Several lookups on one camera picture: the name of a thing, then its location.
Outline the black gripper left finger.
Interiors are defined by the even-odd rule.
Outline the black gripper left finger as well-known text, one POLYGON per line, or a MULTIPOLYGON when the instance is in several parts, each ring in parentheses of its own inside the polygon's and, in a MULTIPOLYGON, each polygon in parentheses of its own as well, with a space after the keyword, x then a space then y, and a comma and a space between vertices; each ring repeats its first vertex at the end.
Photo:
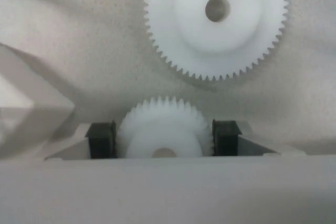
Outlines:
POLYGON ((116 123, 74 124, 59 130, 44 146, 44 159, 115 158, 116 123))

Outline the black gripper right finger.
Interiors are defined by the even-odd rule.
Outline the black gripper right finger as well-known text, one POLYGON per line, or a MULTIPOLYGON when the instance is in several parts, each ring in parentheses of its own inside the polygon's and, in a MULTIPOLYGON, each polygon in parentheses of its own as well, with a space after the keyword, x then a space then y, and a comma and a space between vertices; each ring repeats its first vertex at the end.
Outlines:
POLYGON ((276 154, 272 148, 243 136, 236 121, 212 121, 213 156, 263 156, 276 154))

